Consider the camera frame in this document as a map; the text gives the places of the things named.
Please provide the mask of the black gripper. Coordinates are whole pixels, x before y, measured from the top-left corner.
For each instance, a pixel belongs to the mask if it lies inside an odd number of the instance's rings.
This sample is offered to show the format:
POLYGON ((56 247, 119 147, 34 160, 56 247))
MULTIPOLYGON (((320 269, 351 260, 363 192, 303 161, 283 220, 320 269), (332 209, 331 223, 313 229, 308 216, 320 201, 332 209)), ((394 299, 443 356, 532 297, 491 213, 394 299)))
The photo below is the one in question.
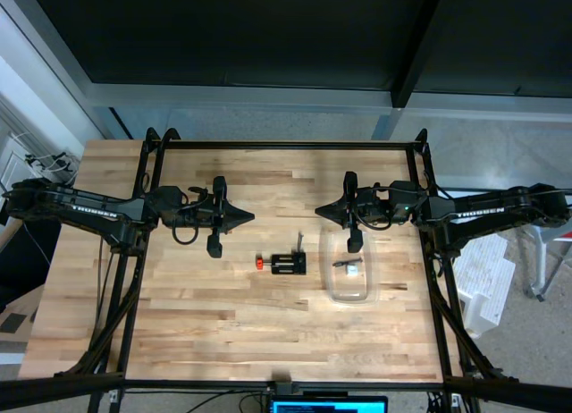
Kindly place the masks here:
POLYGON ((358 253, 363 247, 363 233, 358 228, 358 199, 365 194, 367 187, 358 187, 358 176, 346 172, 343 181, 343 197, 315 209, 315 214, 349 229, 348 252, 358 253))
POLYGON ((213 191, 209 193, 203 190, 198 195, 195 211, 195 226, 197 229, 208 228, 211 234, 207 236, 206 251, 210 257, 221 257, 223 246, 220 242, 220 234, 224 229, 231 231, 240 225, 249 223, 255 219, 255 215, 239 209, 226 199, 227 184, 223 176, 216 176, 213 180, 213 191))

